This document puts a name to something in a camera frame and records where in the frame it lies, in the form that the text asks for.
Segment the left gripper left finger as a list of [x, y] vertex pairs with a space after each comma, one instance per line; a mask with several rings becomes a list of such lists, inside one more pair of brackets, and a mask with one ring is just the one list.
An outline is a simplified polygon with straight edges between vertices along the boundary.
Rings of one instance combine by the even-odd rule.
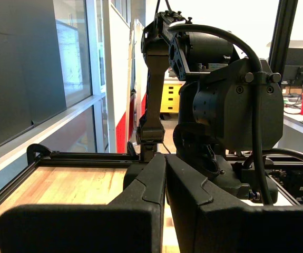
[[164, 155], [106, 205], [21, 205], [0, 216], [1, 252], [161, 252]]

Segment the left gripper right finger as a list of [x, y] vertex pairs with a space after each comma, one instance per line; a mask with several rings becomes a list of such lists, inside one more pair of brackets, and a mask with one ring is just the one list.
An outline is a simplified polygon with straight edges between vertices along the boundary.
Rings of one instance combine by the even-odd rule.
[[181, 252], [303, 252], [303, 206], [250, 206], [176, 155], [166, 160]]

